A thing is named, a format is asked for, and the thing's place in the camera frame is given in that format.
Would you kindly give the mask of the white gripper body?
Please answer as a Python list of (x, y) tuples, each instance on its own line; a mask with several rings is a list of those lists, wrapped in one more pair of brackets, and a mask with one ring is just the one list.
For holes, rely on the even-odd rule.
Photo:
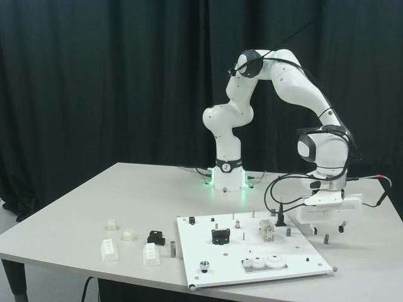
[(296, 212), (296, 220), (301, 225), (308, 225), (312, 233), (312, 227), (316, 227), (319, 234), (338, 232), (338, 226), (342, 222), (359, 220), (363, 213), (363, 195), (348, 194), (341, 199), (335, 194), (319, 194), (318, 198), (308, 198), (304, 205)]

